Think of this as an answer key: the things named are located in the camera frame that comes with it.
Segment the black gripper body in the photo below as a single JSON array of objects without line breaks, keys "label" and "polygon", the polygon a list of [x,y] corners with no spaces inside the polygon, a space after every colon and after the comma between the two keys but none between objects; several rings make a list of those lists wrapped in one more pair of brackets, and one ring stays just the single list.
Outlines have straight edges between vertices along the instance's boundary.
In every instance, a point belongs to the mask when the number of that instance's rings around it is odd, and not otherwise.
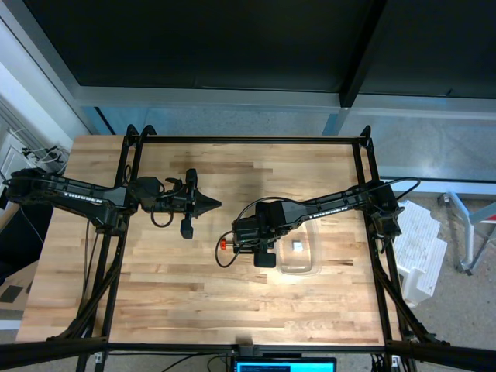
[{"label": "black gripper body", "polygon": [[198,175],[194,168],[186,171],[185,181],[179,180],[173,190],[173,201],[175,212],[181,212],[184,218],[181,220],[180,232],[184,239],[192,239],[194,229],[192,219],[195,212],[196,194],[198,186]]},{"label": "black gripper body", "polygon": [[259,268],[275,268],[277,255],[274,250],[274,243],[260,242],[253,248],[253,264]]}]

